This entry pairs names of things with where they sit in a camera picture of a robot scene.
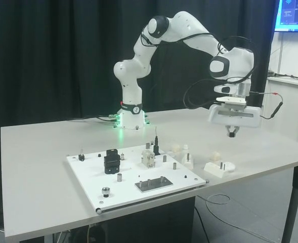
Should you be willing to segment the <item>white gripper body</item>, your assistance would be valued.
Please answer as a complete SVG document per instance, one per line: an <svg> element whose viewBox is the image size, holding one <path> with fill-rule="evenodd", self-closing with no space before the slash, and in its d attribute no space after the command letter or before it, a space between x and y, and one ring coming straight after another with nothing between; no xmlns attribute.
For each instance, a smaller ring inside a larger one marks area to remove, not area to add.
<svg viewBox="0 0 298 243"><path fill-rule="evenodd" d="M208 111L208 121L213 124L247 128L257 128L260 124L259 107L247 106L242 111L235 111L214 104Z"/></svg>

